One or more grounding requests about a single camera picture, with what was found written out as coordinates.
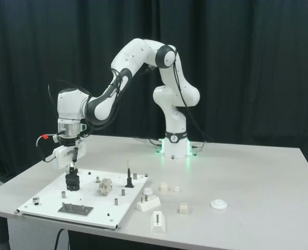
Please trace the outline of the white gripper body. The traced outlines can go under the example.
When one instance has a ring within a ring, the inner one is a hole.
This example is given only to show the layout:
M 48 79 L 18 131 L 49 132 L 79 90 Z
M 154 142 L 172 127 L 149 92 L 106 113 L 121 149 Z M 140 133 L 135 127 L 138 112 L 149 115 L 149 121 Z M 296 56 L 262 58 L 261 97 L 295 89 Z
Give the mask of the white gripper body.
M 53 165 L 55 168 L 66 168 L 74 161 L 82 158 L 86 153 L 86 143 L 79 142 L 76 146 L 60 146 L 53 150 L 52 156 L 55 157 Z

